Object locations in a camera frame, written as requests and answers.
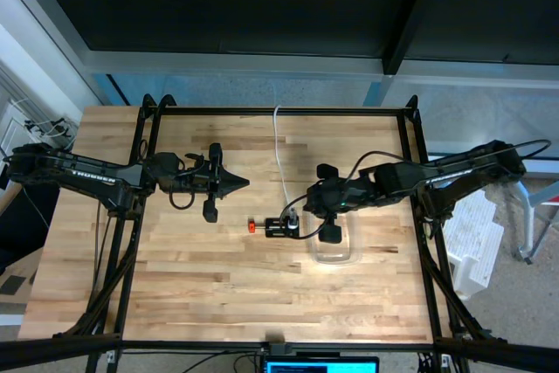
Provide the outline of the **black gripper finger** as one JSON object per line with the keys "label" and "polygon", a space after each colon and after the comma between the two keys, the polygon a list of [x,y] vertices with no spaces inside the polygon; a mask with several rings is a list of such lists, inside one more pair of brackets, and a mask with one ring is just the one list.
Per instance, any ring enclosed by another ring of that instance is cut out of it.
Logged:
{"label": "black gripper finger", "polygon": [[248,182],[248,179],[232,174],[225,167],[220,168],[220,180],[222,182]]}
{"label": "black gripper finger", "polygon": [[234,183],[229,183],[229,182],[223,182],[220,183],[220,197],[221,198],[225,198],[226,196],[230,195],[231,193],[237,191],[237,190],[241,190],[245,187],[248,187],[250,185],[249,182],[234,182]]}

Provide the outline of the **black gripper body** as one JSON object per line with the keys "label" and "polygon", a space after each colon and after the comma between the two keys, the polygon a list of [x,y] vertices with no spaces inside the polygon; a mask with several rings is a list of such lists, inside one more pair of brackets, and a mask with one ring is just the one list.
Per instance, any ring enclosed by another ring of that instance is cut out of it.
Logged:
{"label": "black gripper body", "polygon": [[206,222],[217,222],[216,199],[219,197],[223,151],[219,143],[212,143],[209,148],[209,159],[195,174],[196,192],[207,195],[203,204],[203,216]]}
{"label": "black gripper body", "polygon": [[323,243],[341,243],[342,228],[335,224],[338,214],[357,211],[371,206],[376,199],[376,186],[367,175],[354,180],[339,176],[336,167],[326,163],[317,166],[319,181],[307,189],[305,211],[323,222],[319,240]]}

